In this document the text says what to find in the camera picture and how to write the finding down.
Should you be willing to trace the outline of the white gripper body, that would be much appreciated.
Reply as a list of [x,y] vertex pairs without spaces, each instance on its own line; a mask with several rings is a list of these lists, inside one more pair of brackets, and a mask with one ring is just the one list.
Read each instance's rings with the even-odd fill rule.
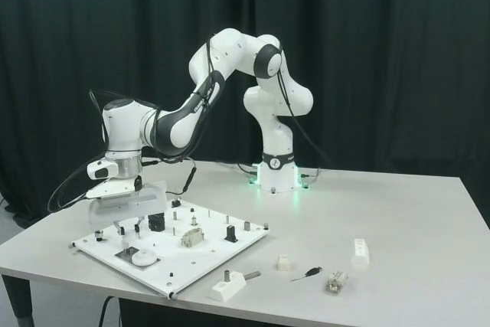
[[165,188],[145,185],[137,192],[93,199],[88,207],[92,231],[101,231],[115,222],[163,213],[168,209]]

